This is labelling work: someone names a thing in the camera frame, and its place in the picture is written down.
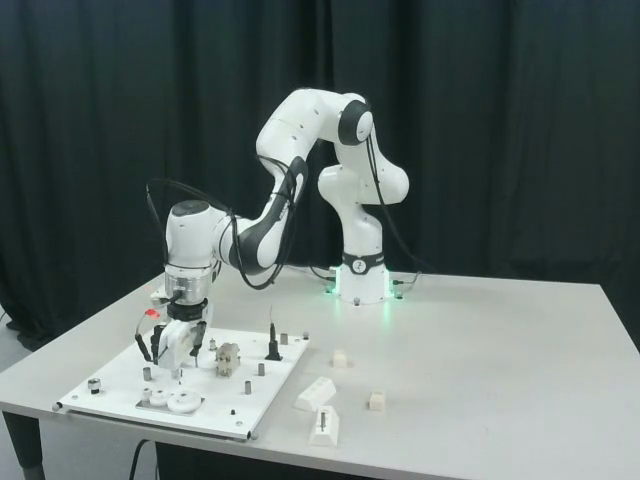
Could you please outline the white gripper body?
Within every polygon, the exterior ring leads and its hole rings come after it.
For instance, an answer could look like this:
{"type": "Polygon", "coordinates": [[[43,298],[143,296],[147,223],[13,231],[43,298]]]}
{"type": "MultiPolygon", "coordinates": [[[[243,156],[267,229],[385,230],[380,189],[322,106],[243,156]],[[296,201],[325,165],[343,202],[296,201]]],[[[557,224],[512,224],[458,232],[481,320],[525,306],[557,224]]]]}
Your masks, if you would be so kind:
{"type": "Polygon", "coordinates": [[[158,343],[158,366],[177,370],[193,348],[193,326],[188,322],[171,320],[166,324],[158,343]]]}

